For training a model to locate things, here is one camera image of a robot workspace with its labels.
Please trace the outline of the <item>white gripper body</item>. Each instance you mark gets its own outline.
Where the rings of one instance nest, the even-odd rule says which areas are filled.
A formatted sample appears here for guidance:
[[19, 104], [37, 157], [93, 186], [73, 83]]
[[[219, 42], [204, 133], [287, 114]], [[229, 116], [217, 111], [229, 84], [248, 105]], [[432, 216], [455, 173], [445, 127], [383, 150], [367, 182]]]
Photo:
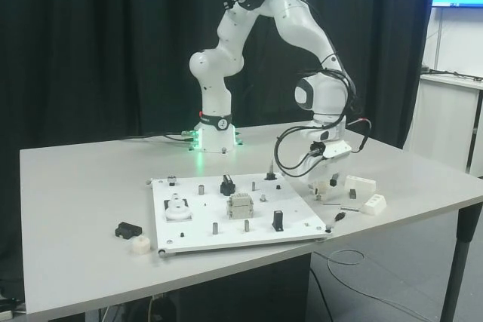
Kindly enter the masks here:
[[291, 177], [307, 185], [328, 182], [333, 174], [333, 162], [321, 155], [306, 154], [300, 159]]

